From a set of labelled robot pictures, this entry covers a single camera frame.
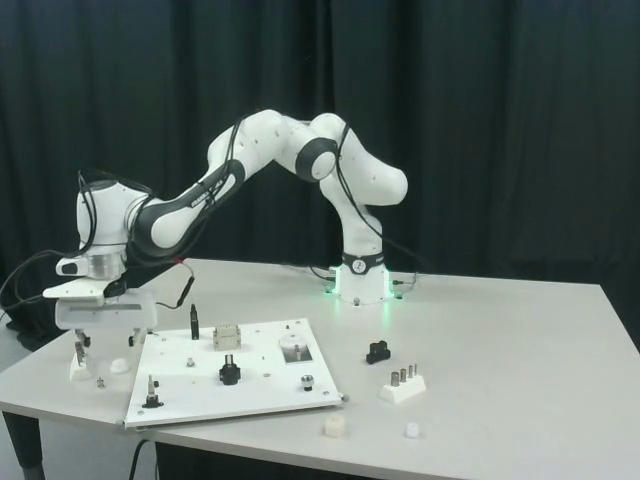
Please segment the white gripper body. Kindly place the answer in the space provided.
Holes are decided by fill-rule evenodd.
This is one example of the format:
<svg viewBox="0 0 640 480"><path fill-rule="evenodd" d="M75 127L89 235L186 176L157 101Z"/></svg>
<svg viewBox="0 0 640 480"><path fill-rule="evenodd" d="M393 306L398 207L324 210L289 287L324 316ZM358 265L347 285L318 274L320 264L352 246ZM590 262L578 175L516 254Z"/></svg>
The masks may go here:
<svg viewBox="0 0 640 480"><path fill-rule="evenodd" d="M63 301L55 305L61 329L146 329L156 326L155 301L150 294L123 294L96 302Z"/></svg>

